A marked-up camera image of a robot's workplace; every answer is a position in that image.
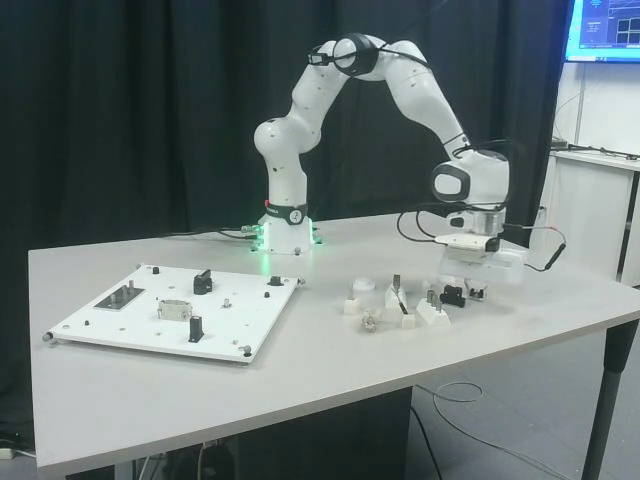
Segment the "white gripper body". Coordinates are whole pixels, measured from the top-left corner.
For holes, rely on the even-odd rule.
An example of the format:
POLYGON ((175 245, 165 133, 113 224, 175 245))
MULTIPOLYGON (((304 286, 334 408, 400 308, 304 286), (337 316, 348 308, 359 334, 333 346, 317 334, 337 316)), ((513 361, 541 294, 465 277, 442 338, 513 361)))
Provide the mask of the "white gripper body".
POLYGON ((523 250, 491 253, 446 248, 438 270, 441 275, 466 280, 516 285, 524 278, 525 262, 523 250))

